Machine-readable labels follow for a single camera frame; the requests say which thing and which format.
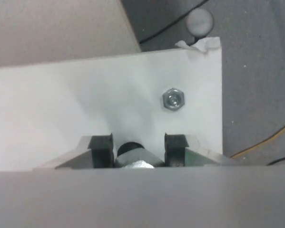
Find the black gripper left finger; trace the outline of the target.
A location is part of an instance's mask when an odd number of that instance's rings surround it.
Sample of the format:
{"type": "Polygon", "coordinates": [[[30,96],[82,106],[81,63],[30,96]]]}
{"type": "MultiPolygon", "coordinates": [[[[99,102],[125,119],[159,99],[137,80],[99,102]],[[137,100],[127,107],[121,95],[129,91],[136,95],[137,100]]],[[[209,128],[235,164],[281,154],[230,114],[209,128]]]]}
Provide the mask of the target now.
{"type": "Polygon", "coordinates": [[[114,168],[113,134],[83,137],[77,148],[56,159],[55,169],[114,168]]]}

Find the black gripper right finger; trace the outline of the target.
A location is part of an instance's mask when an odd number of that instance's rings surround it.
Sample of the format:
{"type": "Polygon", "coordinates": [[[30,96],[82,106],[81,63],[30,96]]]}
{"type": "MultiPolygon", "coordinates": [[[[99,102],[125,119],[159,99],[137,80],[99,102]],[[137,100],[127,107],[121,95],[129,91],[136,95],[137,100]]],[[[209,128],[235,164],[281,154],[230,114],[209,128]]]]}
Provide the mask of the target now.
{"type": "Polygon", "coordinates": [[[192,135],[165,134],[166,166],[229,166],[230,158],[203,148],[192,135]]]}

